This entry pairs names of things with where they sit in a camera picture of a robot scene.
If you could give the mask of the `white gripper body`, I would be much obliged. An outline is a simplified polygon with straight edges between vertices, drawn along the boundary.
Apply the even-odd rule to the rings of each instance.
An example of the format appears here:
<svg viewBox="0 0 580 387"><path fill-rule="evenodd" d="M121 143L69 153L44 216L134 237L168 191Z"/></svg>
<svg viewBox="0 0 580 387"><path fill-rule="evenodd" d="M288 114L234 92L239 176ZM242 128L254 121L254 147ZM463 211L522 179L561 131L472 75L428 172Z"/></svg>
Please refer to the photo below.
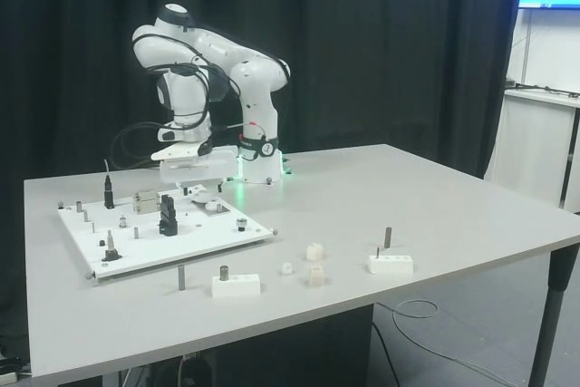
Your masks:
<svg viewBox="0 0 580 387"><path fill-rule="evenodd" d="M199 146L169 146L158 151L160 178L165 183L192 186L204 180L237 174L237 146L215 147L201 156Z"/></svg>

